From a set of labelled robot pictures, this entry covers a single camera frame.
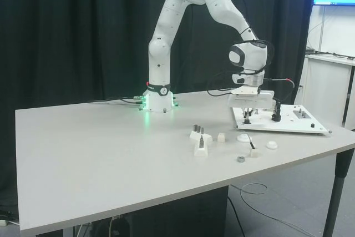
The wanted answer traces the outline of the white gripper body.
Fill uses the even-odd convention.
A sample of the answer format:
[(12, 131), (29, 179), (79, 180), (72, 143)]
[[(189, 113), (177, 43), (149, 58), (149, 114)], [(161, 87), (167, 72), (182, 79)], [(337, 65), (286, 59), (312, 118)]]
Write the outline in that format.
[(231, 94), (227, 104), (231, 108), (244, 109), (271, 109), (273, 106), (274, 91), (261, 90), (256, 95)]

